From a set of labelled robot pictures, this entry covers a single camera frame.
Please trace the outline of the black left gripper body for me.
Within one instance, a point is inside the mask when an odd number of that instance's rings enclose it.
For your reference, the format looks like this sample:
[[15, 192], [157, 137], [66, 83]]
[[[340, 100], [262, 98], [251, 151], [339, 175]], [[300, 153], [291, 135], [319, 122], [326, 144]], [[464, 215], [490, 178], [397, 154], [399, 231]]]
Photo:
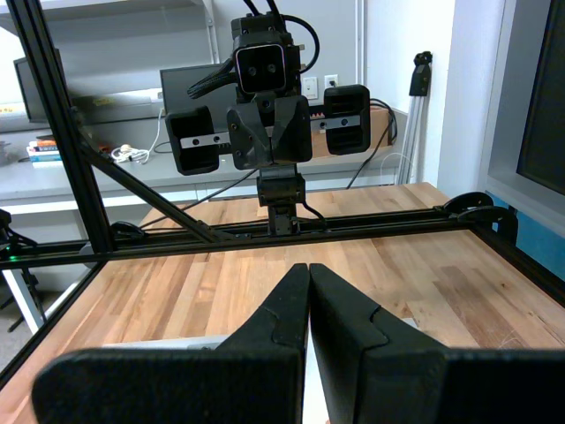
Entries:
[[[268, 93], [261, 97], [274, 97]], [[171, 113], [166, 117], [169, 143], [180, 173], [210, 173], [220, 166], [221, 155], [233, 155], [227, 123], [226, 131], [214, 129], [208, 107]], [[331, 155], [352, 155], [365, 152], [371, 145], [370, 92], [363, 85], [331, 87], [324, 93], [320, 117], [312, 117], [313, 133], [325, 133], [326, 149]], [[273, 125], [267, 128], [272, 135]], [[295, 163], [274, 163], [285, 166]]]

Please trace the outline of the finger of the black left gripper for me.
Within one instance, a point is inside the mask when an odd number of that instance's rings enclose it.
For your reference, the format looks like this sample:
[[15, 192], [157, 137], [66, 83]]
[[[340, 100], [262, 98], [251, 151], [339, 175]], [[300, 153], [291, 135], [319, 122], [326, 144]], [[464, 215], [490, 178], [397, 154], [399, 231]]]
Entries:
[[237, 169], [261, 169], [274, 164], [271, 136], [267, 131], [274, 117], [274, 97], [254, 97], [250, 102], [228, 108], [230, 148]]
[[309, 104], [304, 96], [275, 100], [271, 153], [273, 163], [305, 163], [312, 159]]

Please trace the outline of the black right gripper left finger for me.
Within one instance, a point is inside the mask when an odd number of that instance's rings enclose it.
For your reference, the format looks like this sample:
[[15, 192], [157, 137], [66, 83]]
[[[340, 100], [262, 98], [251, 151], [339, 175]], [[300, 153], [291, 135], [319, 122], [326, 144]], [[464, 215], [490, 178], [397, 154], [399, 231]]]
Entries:
[[40, 423], [299, 423], [309, 269], [292, 266], [216, 348], [70, 352], [34, 379]]

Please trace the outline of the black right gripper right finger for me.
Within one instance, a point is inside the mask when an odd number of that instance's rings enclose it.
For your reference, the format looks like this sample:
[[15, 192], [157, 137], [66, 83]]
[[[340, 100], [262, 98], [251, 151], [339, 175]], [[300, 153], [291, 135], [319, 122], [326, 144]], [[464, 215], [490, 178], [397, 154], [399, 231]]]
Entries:
[[449, 348], [321, 264], [311, 330], [334, 423], [561, 423], [561, 350]]

